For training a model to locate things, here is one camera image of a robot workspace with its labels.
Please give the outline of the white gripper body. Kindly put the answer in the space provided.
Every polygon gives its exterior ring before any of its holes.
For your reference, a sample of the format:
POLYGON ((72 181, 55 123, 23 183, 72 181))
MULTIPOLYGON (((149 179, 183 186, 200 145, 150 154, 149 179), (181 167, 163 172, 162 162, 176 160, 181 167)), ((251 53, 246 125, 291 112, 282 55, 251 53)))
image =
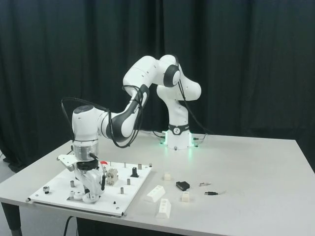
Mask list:
POLYGON ((75 177, 83 184, 85 189, 89 189, 91 195, 101 195, 102 173, 97 169, 83 171, 74 170, 75 177))

